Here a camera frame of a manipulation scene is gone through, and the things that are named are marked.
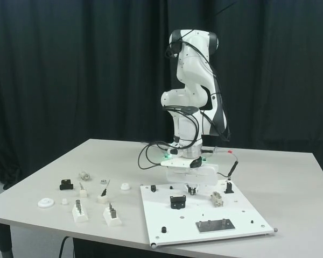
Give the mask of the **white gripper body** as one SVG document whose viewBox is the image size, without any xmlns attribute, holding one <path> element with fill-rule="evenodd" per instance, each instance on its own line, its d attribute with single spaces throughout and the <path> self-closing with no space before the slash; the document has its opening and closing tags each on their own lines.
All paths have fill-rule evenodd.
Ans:
<svg viewBox="0 0 323 258">
<path fill-rule="evenodd" d="M 174 183 L 217 185 L 218 172 L 217 164 L 204 164 L 198 168 L 171 167 L 167 169 L 166 178 Z"/>
</svg>

